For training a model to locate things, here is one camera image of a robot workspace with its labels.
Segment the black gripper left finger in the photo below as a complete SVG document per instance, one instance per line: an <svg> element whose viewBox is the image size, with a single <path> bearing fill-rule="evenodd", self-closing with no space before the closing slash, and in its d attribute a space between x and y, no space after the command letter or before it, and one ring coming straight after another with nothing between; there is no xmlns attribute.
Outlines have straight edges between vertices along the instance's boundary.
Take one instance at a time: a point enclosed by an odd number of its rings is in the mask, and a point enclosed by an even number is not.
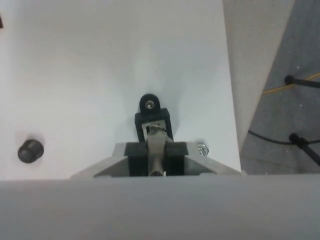
<svg viewBox="0 0 320 240"><path fill-rule="evenodd" d="M127 152L128 142L117 143L111 156L75 173L72 178L133 177L146 176L147 155L134 155Z"/></svg>

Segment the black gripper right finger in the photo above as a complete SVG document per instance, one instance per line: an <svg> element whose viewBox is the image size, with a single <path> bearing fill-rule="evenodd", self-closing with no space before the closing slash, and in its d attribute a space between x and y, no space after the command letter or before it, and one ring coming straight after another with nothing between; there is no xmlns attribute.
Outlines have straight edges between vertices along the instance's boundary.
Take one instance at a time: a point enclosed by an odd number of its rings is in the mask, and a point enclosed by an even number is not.
<svg viewBox="0 0 320 240"><path fill-rule="evenodd" d="M207 155L205 145L196 142L167 142L163 168L168 176L241 175Z"/></svg>

